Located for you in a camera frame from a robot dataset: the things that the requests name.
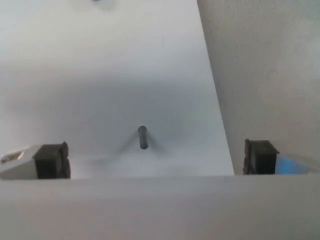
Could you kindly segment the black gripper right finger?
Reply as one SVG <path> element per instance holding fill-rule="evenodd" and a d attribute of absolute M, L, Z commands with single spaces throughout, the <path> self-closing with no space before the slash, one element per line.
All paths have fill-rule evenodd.
<path fill-rule="evenodd" d="M 244 175 L 308 175 L 314 167 L 281 154 L 269 140 L 245 139 Z"/>

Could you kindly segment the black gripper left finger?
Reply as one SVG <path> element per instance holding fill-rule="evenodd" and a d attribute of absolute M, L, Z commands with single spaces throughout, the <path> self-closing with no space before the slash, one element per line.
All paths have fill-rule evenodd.
<path fill-rule="evenodd" d="M 31 145 L 0 158 L 2 180 L 70 179 L 69 146 L 58 144 Z"/>

